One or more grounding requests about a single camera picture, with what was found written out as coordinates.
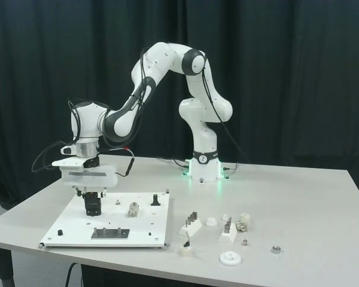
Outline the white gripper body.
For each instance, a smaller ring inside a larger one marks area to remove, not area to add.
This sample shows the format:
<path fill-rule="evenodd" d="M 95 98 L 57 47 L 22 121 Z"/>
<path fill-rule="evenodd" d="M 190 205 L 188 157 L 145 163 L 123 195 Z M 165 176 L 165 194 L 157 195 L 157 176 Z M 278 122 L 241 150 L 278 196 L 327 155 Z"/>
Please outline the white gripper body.
<path fill-rule="evenodd" d="M 89 169 L 61 168 L 62 182 L 70 186 L 112 188 L 117 185 L 117 175 L 112 166 L 97 166 Z"/>

